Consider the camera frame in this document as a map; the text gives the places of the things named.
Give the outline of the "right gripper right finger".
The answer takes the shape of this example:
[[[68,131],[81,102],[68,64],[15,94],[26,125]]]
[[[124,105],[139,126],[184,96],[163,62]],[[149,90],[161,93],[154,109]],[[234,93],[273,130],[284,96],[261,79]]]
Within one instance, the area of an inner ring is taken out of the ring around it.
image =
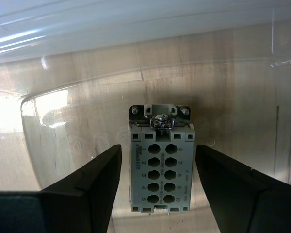
[[[206,145],[195,163],[222,233],[291,233],[291,185]]]

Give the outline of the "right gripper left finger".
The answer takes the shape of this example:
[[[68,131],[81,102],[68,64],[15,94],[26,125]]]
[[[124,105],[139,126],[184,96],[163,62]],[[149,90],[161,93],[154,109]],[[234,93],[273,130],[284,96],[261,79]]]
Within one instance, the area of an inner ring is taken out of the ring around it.
[[[0,191],[0,233],[105,233],[121,165],[114,145],[41,191]]]

